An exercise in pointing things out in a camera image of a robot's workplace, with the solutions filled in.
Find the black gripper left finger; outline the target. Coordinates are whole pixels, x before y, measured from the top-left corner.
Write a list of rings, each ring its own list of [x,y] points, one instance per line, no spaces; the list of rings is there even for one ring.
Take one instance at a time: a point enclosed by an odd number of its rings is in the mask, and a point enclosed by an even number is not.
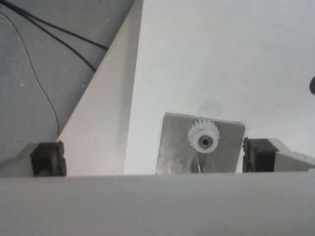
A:
[[[1,177],[65,177],[64,143],[30,143],[15,157],[0,162]]]

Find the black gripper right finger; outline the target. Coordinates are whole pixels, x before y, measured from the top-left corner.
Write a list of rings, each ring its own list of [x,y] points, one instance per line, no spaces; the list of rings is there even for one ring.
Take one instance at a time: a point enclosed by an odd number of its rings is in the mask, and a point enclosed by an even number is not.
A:
[[[279,139],[250,139],[243,141],[242,172],[307,172],[315,169],[315,159],[291,151]]]

